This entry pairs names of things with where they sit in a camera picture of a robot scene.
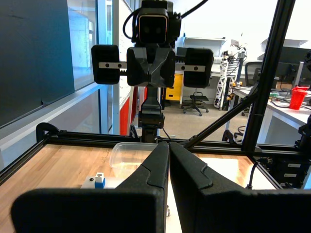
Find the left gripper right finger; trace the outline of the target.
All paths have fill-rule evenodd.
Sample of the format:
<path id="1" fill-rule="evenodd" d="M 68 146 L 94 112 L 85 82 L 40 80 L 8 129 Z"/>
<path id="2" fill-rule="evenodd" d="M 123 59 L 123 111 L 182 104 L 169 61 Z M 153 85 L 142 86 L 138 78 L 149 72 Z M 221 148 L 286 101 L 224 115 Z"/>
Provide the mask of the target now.
<path id="1" fill-rule="evenodd" d="M 170 143 L 170 177 L 185 233 L 305 233 L 307 190 L 249 190 Z"/>

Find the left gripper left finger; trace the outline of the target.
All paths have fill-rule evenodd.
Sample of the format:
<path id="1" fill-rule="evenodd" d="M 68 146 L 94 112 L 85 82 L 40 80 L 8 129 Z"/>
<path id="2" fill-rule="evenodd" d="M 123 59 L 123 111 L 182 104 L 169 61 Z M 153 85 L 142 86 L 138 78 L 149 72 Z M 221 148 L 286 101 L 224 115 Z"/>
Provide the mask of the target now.
<path id="1" fill-rule="evenodd" d="M 34 189 L 11 207 L 17 233 L 163 233 L 169 145 L 159 143 L 114 189 Z"/>

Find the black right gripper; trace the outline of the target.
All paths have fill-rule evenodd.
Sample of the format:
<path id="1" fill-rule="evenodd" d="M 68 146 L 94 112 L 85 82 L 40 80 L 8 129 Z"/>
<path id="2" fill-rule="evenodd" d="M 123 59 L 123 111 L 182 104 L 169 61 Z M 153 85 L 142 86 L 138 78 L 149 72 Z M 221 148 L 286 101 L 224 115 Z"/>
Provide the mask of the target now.
<path id="1" fill-rule="evenodd" d="M 175 72 L 182 71 L 184 86 L 207 87 L 214 62 L 210 49 L 187 48 L 184 56 L 177 56 L 172 48 L 130 47 L 125 62 L 116 45 L 95 45 L 91 53 L 98 84 L 118 84 L 125 76 L 129 86 L 172 87 Z"/>

